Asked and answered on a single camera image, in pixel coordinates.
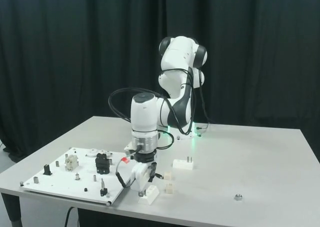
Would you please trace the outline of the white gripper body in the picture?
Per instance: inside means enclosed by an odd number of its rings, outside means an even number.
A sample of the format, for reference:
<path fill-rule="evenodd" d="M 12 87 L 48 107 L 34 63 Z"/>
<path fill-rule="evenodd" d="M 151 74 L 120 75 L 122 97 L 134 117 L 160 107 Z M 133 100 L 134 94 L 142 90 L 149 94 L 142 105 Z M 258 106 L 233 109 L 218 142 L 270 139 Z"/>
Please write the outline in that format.
<path fill-rule="evenodd" d="M 138 162 L 132 169 L 130 175 L 130 189 L 144 190 L 150 179 L 149 165 L 147 163 Z"/>

